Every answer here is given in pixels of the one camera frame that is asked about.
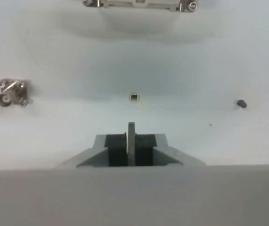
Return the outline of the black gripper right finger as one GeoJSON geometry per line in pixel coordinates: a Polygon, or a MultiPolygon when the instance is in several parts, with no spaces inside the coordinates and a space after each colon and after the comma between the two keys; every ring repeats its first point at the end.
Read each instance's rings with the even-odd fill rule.
{"type": "Polygon", "coordinates": [[[165,134],[137,134],[135,137],[136,166],[205,166],[206,163],[168,144],[165,134]]]}

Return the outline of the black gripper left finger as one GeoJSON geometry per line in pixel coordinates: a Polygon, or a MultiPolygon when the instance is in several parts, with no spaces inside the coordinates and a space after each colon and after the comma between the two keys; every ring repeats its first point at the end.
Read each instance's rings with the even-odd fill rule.
{"type": "Polygon", "coordinates": [[[79,167],[125,167],[127,158],[127,135],[97,135],[91,148],[56,165],[56,168],[79,167]]]}

